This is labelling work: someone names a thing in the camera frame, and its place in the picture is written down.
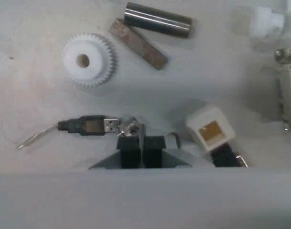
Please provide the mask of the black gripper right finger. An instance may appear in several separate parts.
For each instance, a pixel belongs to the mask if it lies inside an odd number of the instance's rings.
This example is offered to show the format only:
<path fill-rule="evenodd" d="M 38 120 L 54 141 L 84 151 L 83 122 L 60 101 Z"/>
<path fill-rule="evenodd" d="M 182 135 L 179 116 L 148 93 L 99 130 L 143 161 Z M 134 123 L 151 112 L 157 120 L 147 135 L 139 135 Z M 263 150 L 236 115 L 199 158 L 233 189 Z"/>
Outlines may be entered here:
<path fill-rule="evenodd" d="M 143 144 L 143 164 L 146 168 L 192 167 L 193 159 L 181 149 L 176 136 L 146 136 Z"/>

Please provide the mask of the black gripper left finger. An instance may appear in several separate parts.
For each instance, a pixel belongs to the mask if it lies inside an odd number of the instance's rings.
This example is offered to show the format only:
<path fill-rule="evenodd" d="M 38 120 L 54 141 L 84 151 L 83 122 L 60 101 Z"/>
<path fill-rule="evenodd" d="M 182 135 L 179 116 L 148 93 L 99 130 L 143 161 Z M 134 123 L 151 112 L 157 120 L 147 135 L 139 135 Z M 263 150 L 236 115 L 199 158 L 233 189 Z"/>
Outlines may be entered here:
<path fill-rule="evenodd" d="M 141 149 L 138 136 L 119 137 L 116 151 L 88 169 L 137 169 L 141 163 Z"/>

